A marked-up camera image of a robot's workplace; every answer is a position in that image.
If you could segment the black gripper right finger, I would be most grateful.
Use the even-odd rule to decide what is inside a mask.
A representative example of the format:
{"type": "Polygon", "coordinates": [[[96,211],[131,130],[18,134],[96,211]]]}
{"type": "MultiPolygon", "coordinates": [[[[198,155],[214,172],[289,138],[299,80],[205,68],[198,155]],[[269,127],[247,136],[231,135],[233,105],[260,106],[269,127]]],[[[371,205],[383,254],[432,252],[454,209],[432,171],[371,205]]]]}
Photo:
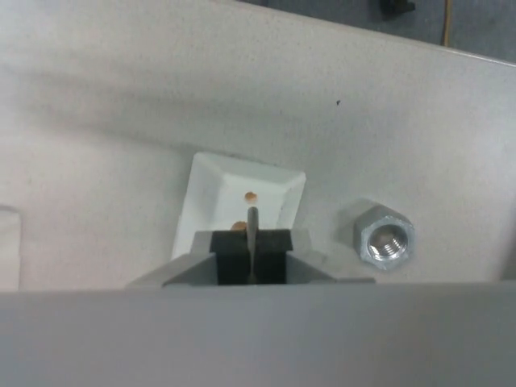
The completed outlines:
{"type": "Polygon", "coordinates": [[[312,247],[307,229],[261,230],[253,272],[260,285],[373,284],[372,277],[337,277],[323,270],[327,256],[312,247]]]}

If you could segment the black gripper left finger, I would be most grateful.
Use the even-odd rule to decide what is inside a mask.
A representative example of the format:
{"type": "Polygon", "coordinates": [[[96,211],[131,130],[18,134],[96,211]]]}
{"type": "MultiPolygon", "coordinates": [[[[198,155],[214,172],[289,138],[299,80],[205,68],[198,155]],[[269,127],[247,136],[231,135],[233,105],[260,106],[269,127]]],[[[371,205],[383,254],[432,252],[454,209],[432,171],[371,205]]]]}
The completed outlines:
{"type": "Polygon", "coordinates": [[[244,231],[198,231],[187,253],[130,282],[128,289],[170,285],[244,285],[250,271],[244,231]]]}

